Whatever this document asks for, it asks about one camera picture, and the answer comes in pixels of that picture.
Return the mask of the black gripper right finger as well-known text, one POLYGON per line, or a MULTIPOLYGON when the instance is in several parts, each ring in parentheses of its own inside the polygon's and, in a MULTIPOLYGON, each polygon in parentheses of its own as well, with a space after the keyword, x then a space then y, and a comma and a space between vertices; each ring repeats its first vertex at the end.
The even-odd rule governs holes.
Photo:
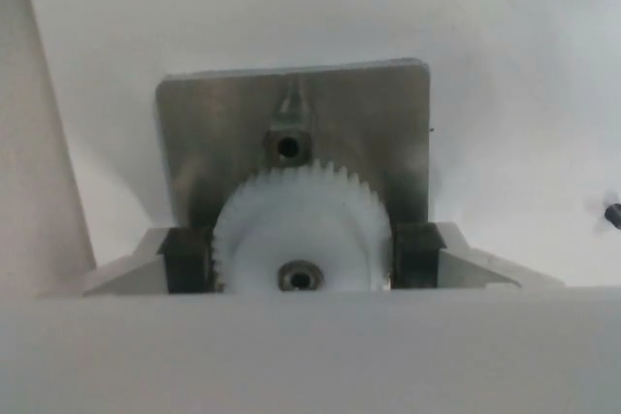
POLYGON ((394 290, 523 286, 523 270, 471 246, 453 222, 399 223, 393 233, 394 290))

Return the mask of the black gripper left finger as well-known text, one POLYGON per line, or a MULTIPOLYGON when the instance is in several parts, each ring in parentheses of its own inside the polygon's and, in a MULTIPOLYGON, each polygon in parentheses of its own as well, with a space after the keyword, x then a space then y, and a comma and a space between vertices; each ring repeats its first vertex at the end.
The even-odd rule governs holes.
POLYGON ((204 233, 188 228, 145 232, 134 251, 88 273, 85 295, 201 294, 208 289, 204 233))

